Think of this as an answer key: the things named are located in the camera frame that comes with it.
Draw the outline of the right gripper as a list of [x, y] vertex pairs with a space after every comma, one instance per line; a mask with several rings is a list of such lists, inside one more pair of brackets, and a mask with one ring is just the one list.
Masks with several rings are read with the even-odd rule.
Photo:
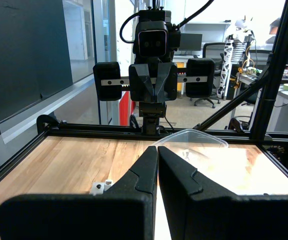
[[121, 99], [128, 91], [134, 102], [162, 103], [177, 98], [178, 84], [184, 83], [190, 98], [205, 98], [212, 93], [215, 62], [210, 58], [190, 58], [185, 67], [174, 62], [132, 64], [122, 77], [118, 62], [100, 62], [93, 67], [100, 101]]

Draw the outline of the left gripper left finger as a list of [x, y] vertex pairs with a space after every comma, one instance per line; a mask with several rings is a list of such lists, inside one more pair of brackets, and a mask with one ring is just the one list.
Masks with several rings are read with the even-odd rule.
[[0, 205], [2, 240], [152, 240], [158, 152], [148, 147], [102, 194], [22, 194]]

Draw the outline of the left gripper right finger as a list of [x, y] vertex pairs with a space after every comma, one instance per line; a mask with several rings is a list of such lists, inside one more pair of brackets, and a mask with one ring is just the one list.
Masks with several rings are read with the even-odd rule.
[[237, 195], [164, 146], [158, 179], [174, 240], [288, 240], [288, 195]]

